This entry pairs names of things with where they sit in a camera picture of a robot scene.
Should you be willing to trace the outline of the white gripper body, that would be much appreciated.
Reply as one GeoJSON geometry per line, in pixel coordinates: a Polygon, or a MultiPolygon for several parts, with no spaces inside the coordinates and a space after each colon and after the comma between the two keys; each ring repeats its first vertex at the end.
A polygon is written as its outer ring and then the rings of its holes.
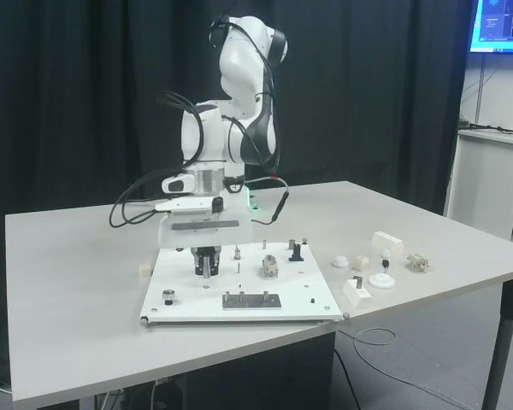
{"type": "Polygon", "coordinates": [[[162,218],[157,235],[160,249],[201,248],[249,243],[251,216],[247,209],[215,214],[170,214],[162,218]]]}

